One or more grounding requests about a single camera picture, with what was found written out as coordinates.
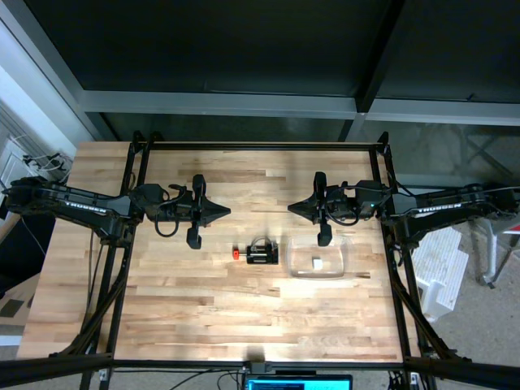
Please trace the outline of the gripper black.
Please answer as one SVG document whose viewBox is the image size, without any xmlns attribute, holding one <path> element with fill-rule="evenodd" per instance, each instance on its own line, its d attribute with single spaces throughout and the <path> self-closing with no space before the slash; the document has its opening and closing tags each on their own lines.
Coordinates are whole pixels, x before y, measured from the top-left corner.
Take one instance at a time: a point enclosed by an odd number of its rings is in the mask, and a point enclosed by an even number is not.
<svg viewBox="0 0 520 390">
<path fill-rule="evenodd" d="M 202 247 L 202 238 L 199 235 L 199 227 L 202 225 L 203 198 L 206 195 L 206 181 L 201 174 L 197 174 L 192 180 L 192 189 L 185 186 L 179 187 L 179 194 L 172 202 L 171 211 L 176 222 L 190 222 L 191 227 L 187 231 L 186 242 L 191 249 Z M 210 212 L 205 216 L 205 225 L 209 225 L 231 214 L 231 209 L 204 198 L 204 210 Z"/>
<path fill-rule="evenodd" d="M 319 225 L 318 246 L 326 247 L 332 241 L 333 222 L 342 227 L 353 226 L 353 206 L 345 194 L 345 185 L 327 186 L 324 172 L 314 176 L 313 195 L 288 206 L 288 211 Z"/>
</svg>

